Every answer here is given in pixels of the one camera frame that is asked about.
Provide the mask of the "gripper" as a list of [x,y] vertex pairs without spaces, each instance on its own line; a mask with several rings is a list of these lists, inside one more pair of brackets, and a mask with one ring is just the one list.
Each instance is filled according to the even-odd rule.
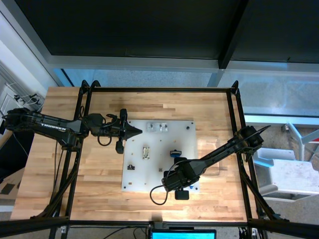
[[133,126],[132,121],[127,121],[128,113],[126,109],[120,110],[120,117],[112,125],[111,134],[112,137],[117,137],[118,141],[116,142],[116,152],[118,154],[124,153],[124,141],[128,140],[134,136],[142,134],[142,130]]
[[[180,165],[182,162],[186,161],[187,159],[185,157],[175,157],[174,163],[176,165]],[[189,199],[189,191],[184,190],[183,188],[180,188],[178,190],[175,190],[174,197],[176,200],[188,200]]]

